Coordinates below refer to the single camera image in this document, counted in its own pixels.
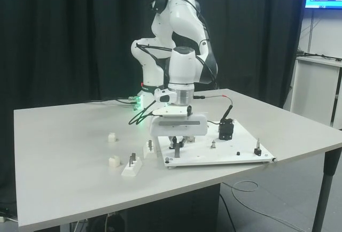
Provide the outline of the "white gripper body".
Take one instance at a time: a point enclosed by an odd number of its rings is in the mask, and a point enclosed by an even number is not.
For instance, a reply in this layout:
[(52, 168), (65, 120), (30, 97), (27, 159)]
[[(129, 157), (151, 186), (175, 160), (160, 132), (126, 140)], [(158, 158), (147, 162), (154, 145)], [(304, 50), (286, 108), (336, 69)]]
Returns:
[(204, 114), (187, 117), (154, 117), (150, 125), (150, 135), (159, 136), (205, 136), (207, 118)]

